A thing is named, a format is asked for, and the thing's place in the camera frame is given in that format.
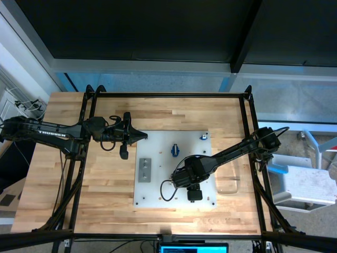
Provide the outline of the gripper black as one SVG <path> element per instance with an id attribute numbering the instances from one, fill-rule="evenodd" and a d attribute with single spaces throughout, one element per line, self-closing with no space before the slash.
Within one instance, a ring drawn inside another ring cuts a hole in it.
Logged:
<path id="1" fill-rule="evenodd" d="M 197 176 L 191 167 L 177 169 L 172 173 L 171 180 L 176 189 L 186 188 L 189 202 L 201 201 L 203 199 L 200 187 L 202 178 Z"/>
<path id="2" fill-rule="evenodd" d="M 119 137 L 120 146 L 120 157 L 123 160 L 128 159 L 127 145 L 130 138 L 130 126 L 131 126 L 131 113 L 125 112 L 123 115 L 123 120 L 115 128 L 116 134 Z M 140 140 L 147 139 L 147 133 L 139 131 L 131 127 L 131 144 L 136 143 Z"/>

